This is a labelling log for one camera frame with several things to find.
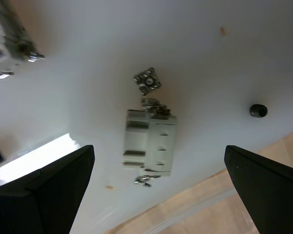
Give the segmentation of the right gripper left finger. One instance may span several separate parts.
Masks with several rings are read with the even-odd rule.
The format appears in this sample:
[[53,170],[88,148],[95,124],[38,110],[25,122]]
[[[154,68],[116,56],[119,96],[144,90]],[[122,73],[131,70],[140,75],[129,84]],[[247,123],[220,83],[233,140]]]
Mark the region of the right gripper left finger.
[[68,234],[88,187],[94,147],[0,186],[0,234]]

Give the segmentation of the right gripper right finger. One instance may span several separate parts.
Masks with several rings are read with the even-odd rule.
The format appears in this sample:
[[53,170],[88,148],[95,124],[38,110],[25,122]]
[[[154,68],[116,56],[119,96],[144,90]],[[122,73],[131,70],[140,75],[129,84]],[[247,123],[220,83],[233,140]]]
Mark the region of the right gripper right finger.
[[228,145],[224,163],[261,234],[293,234],[293,168]]

